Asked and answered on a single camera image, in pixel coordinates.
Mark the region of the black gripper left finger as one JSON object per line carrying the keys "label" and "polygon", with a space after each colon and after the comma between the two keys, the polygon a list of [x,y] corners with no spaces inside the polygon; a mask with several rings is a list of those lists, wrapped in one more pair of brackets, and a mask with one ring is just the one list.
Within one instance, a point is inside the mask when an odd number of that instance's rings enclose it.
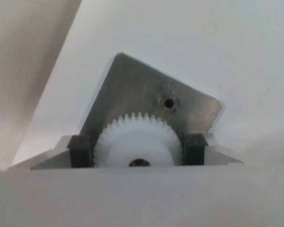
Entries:
{"label": "black gripper left finger", "polygon": [[62,136],[54,149],[41,155],[31,169],[93,168],[93,144],[82,135]]}

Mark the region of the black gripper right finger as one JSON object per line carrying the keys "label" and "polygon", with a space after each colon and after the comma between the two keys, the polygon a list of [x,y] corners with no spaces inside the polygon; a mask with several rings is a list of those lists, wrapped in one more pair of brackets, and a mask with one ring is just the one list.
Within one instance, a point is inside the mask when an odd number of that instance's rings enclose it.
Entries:
{"label": "black gripper right finger", "polygon": [[234,151],[221,146],[213,133],[193,133],[183,136],[183,165],[227,166],[244,164]]}

